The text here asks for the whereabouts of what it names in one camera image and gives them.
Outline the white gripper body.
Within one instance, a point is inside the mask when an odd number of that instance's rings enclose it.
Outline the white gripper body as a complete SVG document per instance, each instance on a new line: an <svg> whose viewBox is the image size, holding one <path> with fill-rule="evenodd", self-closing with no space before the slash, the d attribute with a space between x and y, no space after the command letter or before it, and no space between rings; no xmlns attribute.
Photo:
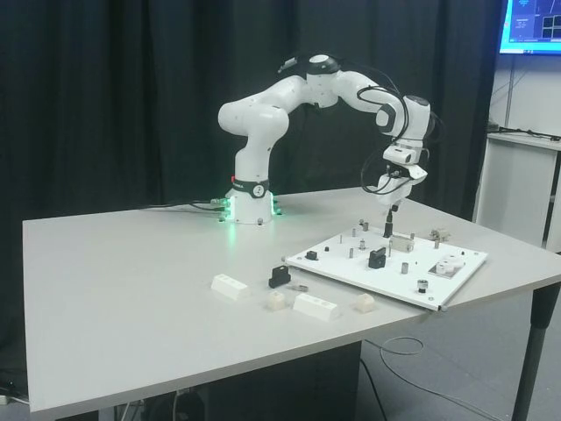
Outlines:
<svg viewBox="0 0 561 421"><path fill-rule="evenodd" d="M418 165L391 165L378 180L378 202L386 206L398 205L411 193L415 185L426 179L427 175L428 173Z"/></svg>

